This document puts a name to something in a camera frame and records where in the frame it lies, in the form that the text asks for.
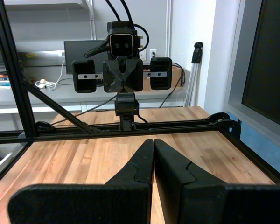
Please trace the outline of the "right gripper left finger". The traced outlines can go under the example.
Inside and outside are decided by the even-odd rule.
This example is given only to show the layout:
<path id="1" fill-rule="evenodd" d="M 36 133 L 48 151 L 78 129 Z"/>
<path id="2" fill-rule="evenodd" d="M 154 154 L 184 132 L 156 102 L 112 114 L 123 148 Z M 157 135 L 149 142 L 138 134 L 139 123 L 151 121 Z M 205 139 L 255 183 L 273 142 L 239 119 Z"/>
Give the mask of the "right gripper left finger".
<path id="1" fill-rule="evenodd" d="M 145 140 L 105 184 L 34 184 L 18 190 L 7 211 L 13 224 L 148 224 L 154 141 Z"/>

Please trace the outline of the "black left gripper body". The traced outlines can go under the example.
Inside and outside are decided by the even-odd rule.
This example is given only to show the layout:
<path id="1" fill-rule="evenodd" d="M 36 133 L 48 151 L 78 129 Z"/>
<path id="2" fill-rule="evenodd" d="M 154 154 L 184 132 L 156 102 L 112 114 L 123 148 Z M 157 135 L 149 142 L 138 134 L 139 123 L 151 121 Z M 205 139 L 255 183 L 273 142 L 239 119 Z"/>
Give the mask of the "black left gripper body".
<path id="1" fill-rule="evenodd" d="M 120 57 L 115 59 L 119 63 L 122 76 L 126 70 L 126 61 L 128 58 Z M 103 81 L 103 72 L 98 74 L 95 72 L 95 64 L 93 60 L 73 61 L 72 63 L 74 87 L 77 93 L 92 93 L 97 89 L 97 81 Z M 143 88 L 144 78 L 149 77 L 150 88 L 152 90 L 167 90 L 171 88 L 172 82 L 172 60 L 168 57 L 152 58 L 148 71 L 144 71 L 143 65 Z"/>

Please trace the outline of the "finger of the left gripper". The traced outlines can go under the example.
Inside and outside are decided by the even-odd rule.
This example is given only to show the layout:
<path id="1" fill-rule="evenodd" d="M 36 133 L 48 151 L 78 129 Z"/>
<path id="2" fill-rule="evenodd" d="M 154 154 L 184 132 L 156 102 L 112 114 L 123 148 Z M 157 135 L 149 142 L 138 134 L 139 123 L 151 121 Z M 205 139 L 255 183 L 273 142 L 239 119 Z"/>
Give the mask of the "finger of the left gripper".
<path id="1" fill-rule="evenodd" d="M 105 92 L 121 92 L 123 76 L 117 60 L 106 60 L 103 63 L 103 81 Z"/>
<path id="2" fill-rule="evenodd" d="M 143 62 L 140 59 L 127 59 L 123 75 L 123 87 L 127 92 L 143 90 Z"/>

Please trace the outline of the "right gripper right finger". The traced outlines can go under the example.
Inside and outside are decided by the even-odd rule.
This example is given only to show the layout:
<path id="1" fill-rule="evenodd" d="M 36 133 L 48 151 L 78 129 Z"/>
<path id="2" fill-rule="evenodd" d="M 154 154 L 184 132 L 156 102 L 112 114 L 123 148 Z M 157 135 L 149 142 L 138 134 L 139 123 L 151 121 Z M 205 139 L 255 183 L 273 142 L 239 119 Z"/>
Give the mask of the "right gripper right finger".
<path id="1" fill-rule="evenodd" d="M 167 224 L 280 224 L 280 184 L 228 184 L 155 140 L 155 177 Z"/>

